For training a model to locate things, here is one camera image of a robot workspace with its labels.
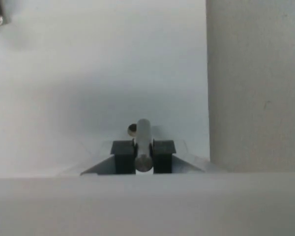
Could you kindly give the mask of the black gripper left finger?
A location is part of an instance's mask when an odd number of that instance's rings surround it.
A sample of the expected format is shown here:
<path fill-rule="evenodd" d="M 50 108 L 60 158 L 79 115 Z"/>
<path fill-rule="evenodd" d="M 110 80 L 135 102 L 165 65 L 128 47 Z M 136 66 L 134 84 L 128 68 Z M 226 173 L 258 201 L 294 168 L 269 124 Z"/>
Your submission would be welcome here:
<path fill-rule="evenodd" d="M 132 141 L 107 141 L 97 154 L 79 164 L 83 175 L 134 175 L 135 148 Z"/>

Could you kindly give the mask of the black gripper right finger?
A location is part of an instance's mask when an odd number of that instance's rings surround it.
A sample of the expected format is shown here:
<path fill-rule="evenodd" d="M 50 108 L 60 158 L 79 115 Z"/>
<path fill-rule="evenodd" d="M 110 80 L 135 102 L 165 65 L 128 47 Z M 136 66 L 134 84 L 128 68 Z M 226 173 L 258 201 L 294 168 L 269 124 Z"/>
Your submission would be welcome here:
<path fill-rule="evenodd" d="M 199 174 L 203 173 L 198 157 L 188 152 L 183 140 L 152 141 L 153 171 L 155 174 Z"/>

